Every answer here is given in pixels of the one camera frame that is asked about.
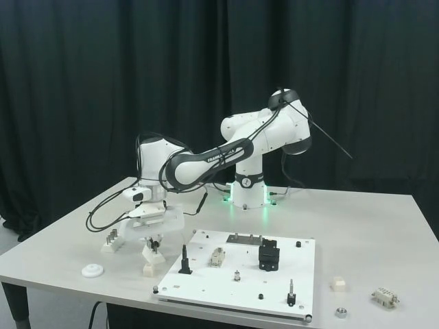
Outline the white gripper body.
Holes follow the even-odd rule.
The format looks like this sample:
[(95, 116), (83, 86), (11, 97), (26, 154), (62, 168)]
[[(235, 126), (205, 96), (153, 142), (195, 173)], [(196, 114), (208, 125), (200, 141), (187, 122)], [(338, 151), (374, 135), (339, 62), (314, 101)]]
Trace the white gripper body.
[(119, 235), (126, 241), (149, 238), (182, 230), (185, 218), (180, 208), (141, 208), (128, 213), (121, 222)]

